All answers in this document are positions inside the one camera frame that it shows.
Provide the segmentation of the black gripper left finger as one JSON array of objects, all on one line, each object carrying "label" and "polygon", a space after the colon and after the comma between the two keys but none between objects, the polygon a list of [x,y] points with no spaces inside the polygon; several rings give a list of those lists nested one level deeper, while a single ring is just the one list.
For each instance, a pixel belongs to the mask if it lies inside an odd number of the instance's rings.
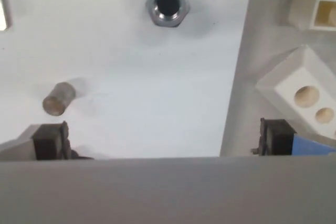
[{"label": "black gripper left finger", "polygon": [[67,122],[32,124],[18,138],[1,144],[1,161],[70,159]]}]

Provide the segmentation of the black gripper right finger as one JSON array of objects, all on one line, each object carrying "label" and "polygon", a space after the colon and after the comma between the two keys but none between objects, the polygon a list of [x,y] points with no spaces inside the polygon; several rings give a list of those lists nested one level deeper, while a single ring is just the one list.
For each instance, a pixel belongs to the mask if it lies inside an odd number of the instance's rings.
[{"label": "black gripper right finger", "polygon": [[335,153],[335,140],[309,131],[296,131],[285,119],[260,119],[260,137],[250,152],[258,156],[307,156]]}]

